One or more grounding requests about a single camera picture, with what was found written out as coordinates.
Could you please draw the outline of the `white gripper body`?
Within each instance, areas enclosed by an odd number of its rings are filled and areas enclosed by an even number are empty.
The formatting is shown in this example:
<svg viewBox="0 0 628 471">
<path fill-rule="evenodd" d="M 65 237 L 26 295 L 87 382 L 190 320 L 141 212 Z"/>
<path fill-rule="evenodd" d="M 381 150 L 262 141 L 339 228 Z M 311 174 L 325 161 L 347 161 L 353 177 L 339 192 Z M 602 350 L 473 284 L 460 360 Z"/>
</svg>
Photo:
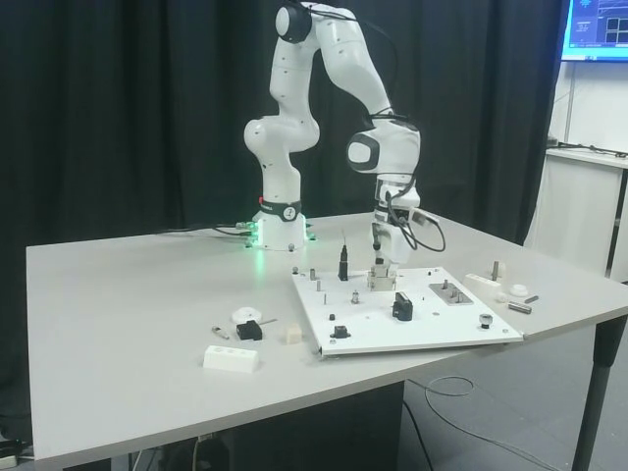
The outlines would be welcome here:
<svg viewBox="0 0 628 471">
<path fill-rule="evenodd" d="M 380 260 L 385 265 L 407 263 L 411 255 L 411 247 L 400 228 L 374 219 L 371 223 L 371 231 L 376 260 Z"/>
</svg>

